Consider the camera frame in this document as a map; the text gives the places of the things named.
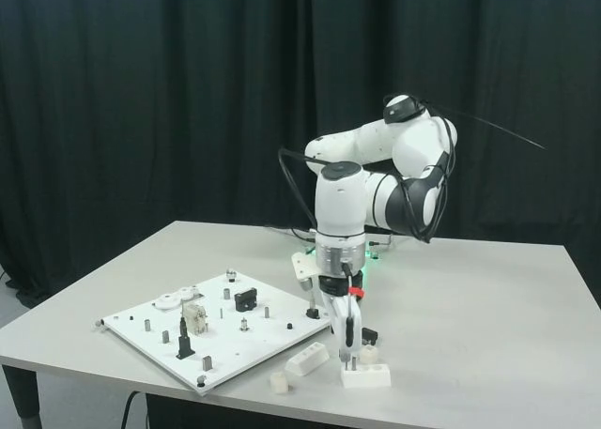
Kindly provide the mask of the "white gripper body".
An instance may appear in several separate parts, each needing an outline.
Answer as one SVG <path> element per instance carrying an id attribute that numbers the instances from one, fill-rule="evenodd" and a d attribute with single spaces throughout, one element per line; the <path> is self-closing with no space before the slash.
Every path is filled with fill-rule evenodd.
<path id="1" fill-rule="evenodd" d="M 328 313 L 338 350 L 359 353 L 362 347 L 362 312 L 355 295 L 328 297 Z"/>

